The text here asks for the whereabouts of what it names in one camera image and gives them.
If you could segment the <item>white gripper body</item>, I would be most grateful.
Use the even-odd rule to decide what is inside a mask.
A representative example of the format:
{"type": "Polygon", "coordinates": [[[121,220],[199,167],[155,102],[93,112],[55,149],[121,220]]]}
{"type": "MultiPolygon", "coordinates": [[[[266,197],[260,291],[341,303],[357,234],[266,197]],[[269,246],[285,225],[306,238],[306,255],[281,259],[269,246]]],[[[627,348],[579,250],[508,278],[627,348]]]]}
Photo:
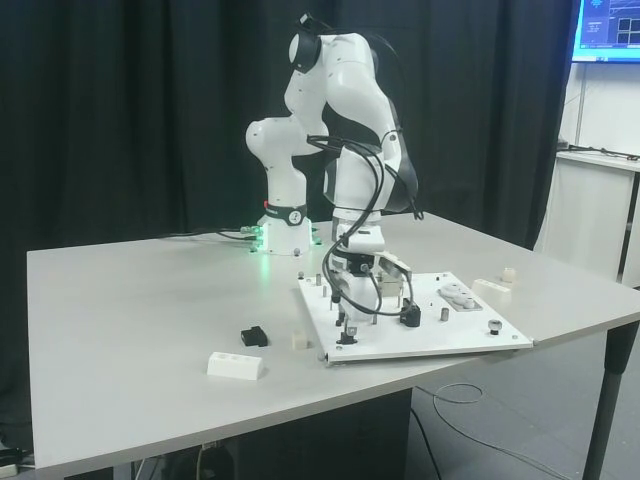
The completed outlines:
{"type": "MultiPolygon", "coordinates": [[[[363,308],[375,310],[378,306],[378,293],[374,282],[369,276],[345,276],[346,285],[343,292],[363,308]]],[[[365,313],[355,308],[348,301],[344,301],[344,310],[350,321],[372,321],[373,314],[365,313]]]]}

